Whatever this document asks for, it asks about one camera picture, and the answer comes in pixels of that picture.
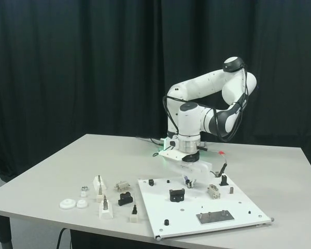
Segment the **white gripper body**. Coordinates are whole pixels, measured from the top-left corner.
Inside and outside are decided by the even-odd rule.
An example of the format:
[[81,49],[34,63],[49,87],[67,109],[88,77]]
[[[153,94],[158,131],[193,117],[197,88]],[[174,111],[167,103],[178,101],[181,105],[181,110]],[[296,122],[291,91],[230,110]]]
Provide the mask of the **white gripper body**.
[[180,169],[182,174],[187,176],[188,179],[193,180],[211,180],[214,178],[212,173],[213,165],[206,161],[197,162],[181,162]]

